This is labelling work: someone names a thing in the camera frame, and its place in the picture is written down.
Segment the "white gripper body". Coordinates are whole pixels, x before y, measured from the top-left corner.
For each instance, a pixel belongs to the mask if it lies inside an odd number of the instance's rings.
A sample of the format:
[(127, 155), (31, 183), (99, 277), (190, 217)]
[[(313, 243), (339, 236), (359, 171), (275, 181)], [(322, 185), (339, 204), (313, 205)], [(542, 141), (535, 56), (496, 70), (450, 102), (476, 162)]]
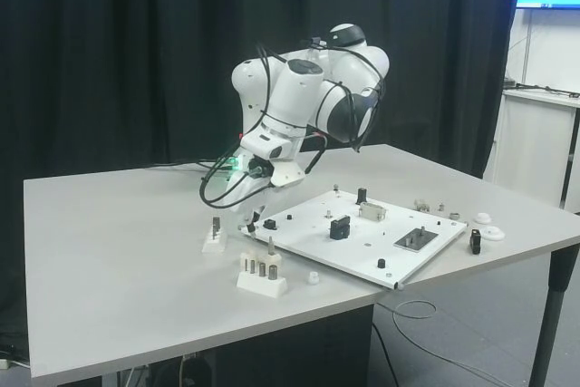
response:
[(256, 213), (261, 213), (267, 202), (270, 178), (258, 178), (243, 171), (234, 171), (228, 181), (225, 196), (226, 211), (237, 226), (249, 225)]

